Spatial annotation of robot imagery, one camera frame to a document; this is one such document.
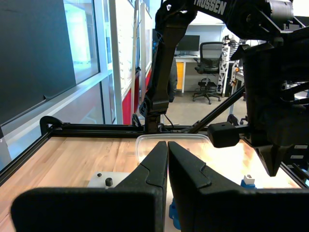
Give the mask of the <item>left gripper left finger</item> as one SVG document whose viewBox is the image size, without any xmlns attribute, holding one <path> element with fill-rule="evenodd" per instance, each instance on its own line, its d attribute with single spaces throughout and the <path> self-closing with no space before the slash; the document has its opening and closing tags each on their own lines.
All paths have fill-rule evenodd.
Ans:
<svg viewBox="0 0 309 232">
<path fill-rule="evenodd" d="M 114 188 L 34 188 L 11 206 L 18 232 L 162 232 L 168 147 L 159 142 Z"/>
</svg>

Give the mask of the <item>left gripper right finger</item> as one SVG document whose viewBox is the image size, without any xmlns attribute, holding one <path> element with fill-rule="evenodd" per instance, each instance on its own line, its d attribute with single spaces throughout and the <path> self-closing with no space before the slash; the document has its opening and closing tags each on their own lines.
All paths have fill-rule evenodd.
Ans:
<svg viewBox="0 0 309 232">
<path fill-rule="evenodd" d="M 169 142 L 169 180 L 183 232 L 307 231 L 309 192 L 244 188 L 176 142 Z"/>
</svg>

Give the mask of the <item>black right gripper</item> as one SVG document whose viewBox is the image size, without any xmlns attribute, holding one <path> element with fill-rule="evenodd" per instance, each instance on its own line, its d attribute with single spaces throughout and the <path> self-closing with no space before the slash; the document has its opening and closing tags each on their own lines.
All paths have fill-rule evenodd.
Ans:
<svg viewBox="0 0 309 232">
<path fill-rule="evenodd" d="M 241 133 L 257 147 L 255 151 L 266 173 L 276 176 L 290 146 L 309 143 L 309 108 L 271 107 L 262 110 L 248 126 L 237 128 L 224 122 L 208 127 L 208 137 L 216 148 L 236 145 Z"/>
</svg>

